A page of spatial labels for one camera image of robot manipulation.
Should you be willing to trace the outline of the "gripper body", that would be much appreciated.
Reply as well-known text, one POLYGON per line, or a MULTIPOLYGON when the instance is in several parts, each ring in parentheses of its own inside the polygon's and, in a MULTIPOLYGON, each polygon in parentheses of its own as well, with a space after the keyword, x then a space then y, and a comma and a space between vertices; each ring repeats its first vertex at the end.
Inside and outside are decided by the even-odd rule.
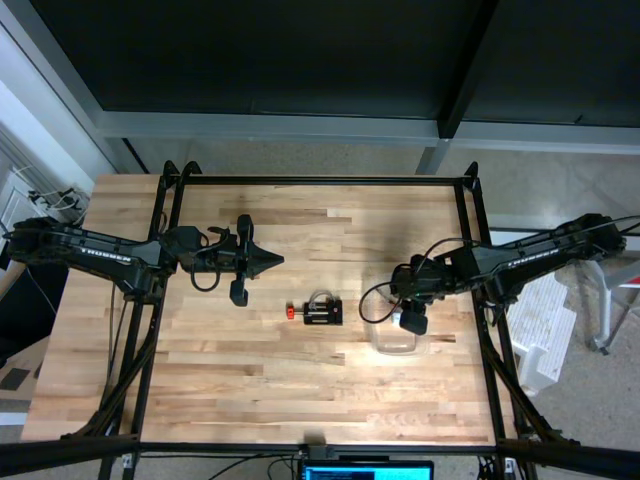
POLYGON ((442 278, 430 266, 418 269, 422 262, 415 255, 410 264, 400 264, 392 273, 392 296, 399 302, 399 326, 416 336, 427 332, 426 307, 443 299, 439 290, 442 278))
POLYGON ((235 279, 230 284, 229 297, 232 303, 238 307, 248 305, 248 291, 245 288, 245 280, 249 276, 249 244, 253 239, 253 222, 247 214, 238 217, 236 234, 232 234, 228 228, 208 227, 207 231, 219 236, 215 244, 207 247, 205 252, 206 265, 213 269, 215 280, 205 292, 215 290, 223 273, 232 273, 235 279))

